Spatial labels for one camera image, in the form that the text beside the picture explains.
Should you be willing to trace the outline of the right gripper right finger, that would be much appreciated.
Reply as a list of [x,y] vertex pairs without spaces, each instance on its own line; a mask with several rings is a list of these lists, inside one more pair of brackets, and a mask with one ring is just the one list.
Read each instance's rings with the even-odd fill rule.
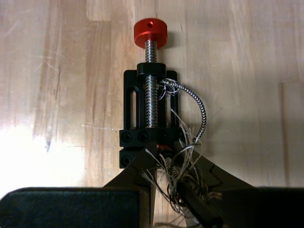
[[181,176],[176,193],[186,221],[255,221],[257,190],[208,159],[175,143]]

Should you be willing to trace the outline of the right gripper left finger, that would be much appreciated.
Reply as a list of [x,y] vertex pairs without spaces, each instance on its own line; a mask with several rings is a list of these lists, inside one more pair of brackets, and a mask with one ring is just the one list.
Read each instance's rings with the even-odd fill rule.
[[149,142],[131,163],[102,190],[107,200],[105,228],[149,228],[153,225],[156,187],[144,177],[148,171],[155,177],[156,142]]

